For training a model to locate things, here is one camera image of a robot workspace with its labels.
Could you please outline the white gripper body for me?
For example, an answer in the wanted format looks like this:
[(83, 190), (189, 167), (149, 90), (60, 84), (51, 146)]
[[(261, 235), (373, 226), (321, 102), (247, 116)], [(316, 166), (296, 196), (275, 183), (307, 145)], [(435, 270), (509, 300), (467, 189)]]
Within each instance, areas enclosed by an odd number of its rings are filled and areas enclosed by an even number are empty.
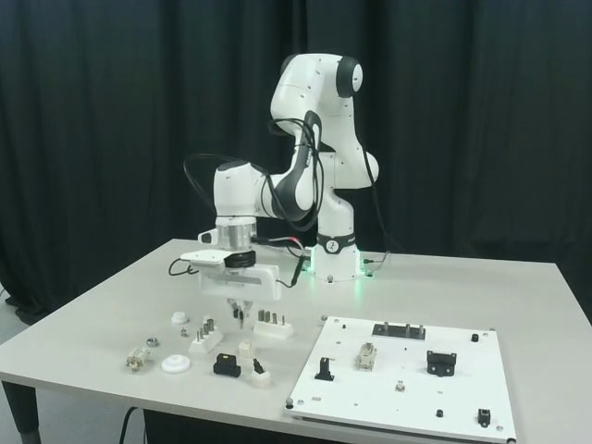
[(276, 265), (263, 264), (206, 268), (199, 273), (199, 286), (203, 295), (223, 299), (280, 299), (278, 272)]

